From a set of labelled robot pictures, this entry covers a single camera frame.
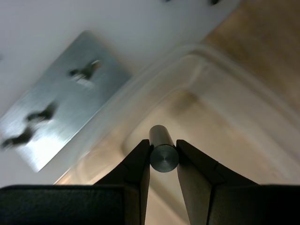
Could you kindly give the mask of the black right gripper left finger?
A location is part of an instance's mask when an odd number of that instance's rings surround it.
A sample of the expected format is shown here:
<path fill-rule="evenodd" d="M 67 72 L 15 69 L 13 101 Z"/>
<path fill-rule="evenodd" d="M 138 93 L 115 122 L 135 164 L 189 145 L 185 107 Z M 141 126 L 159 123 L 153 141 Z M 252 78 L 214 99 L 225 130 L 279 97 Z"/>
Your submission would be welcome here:
<path fill-rule="evenodd" d="M 0 190 L 3 225 L 143 225 L 150 142 L 142 140 L 92 185 L 13 185 Z"/>

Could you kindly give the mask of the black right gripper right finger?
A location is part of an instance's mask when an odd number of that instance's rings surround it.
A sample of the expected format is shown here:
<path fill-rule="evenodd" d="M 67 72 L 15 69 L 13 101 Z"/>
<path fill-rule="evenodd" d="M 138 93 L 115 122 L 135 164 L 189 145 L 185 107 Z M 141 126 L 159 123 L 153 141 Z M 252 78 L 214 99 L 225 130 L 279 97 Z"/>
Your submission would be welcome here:
<path fill-rule="evenodd" d="M 298 185 L 260 185 L 184 140 L 177 140 L 178 178 L 192 225 L 297 225 Z"/>

